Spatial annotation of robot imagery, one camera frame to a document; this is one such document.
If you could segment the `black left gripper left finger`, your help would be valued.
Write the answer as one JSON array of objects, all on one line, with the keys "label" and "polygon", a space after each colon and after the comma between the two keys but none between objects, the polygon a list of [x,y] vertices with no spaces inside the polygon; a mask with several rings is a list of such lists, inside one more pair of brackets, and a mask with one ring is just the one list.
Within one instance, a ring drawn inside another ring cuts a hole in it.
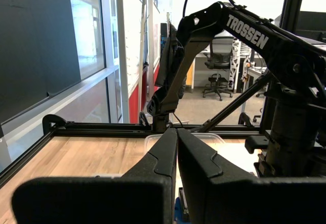
[{"label": "black left gripper left finger", "polygon": [[172,223],[178,135],[168,129],[121,177],[47,177],[16,188],[18,223]]}]

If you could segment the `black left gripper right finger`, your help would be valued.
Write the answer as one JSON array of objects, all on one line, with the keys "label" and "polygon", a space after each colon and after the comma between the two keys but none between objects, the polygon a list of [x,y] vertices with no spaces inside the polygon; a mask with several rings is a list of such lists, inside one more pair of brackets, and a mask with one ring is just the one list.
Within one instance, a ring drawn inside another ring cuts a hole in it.
[{"label": "black left gripper right finger", "polygon": [[178,138],[192,223],[325,223],[324,178],[257,178],[187,130]]}]

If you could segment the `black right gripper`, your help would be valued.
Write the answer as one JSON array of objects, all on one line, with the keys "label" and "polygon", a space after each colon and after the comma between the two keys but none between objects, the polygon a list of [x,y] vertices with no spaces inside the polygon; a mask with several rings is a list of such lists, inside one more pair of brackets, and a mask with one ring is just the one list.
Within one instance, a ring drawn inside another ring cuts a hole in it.
[{"label": "black right gripper", "polygon": [[152,131],[155,133],[164,133],[169,123],[169,115],[157,115],[152,118]]}]

